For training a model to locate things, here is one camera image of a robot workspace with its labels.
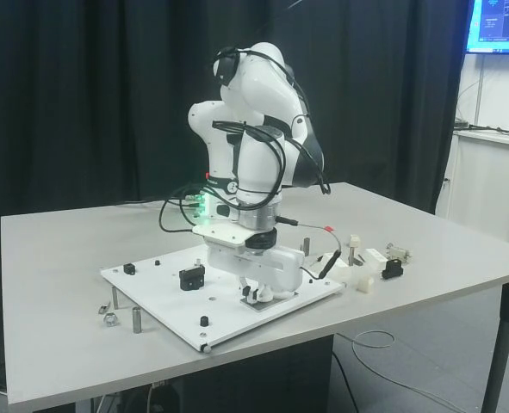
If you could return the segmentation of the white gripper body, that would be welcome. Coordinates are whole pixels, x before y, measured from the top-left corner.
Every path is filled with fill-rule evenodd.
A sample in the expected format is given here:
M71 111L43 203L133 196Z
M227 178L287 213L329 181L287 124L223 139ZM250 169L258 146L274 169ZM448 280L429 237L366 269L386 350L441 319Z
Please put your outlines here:
M210 244L208 264L239 278L264 284L273 290L297 290L302 284L302 253L287 247L238 250Z

